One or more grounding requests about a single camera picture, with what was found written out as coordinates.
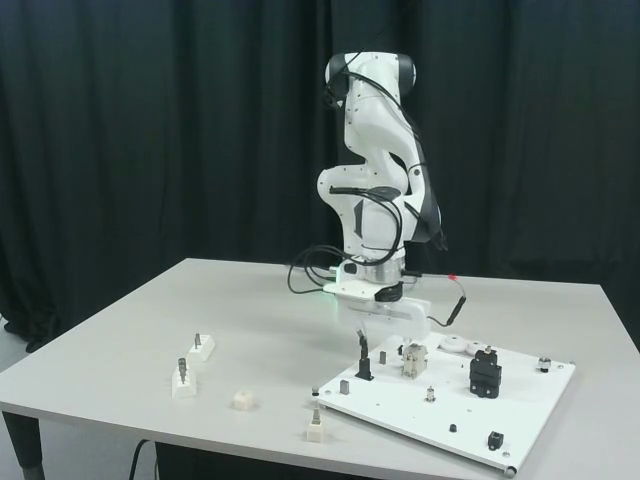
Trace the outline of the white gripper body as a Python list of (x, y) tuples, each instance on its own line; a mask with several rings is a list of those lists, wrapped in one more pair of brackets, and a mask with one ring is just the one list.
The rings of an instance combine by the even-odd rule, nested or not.
[(367, 335), (381, 332), (397, 336), (428, 336), (431, 302), (411, 297), (380, 301), (373, 296), (336, 295), (339, 323)]

